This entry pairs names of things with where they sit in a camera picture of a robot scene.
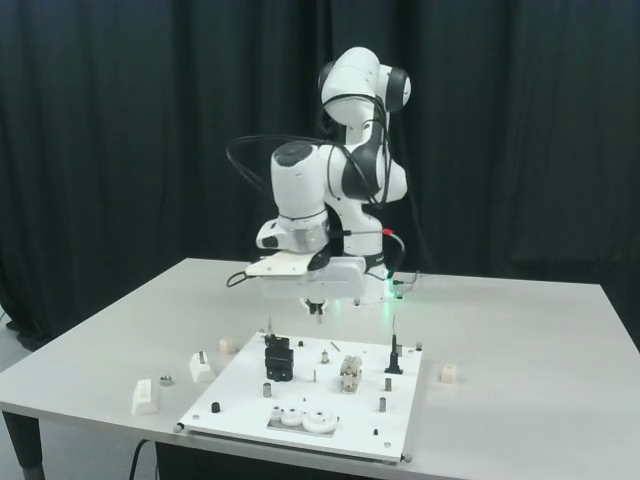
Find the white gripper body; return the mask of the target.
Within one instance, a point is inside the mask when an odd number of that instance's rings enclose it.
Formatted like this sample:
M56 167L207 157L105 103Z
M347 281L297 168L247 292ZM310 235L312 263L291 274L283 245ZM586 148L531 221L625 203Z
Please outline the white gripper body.
M364 258L331 257L312 270L311 257L265 257L258 261L258 279L266 297L327 300L360 298L364 294Z

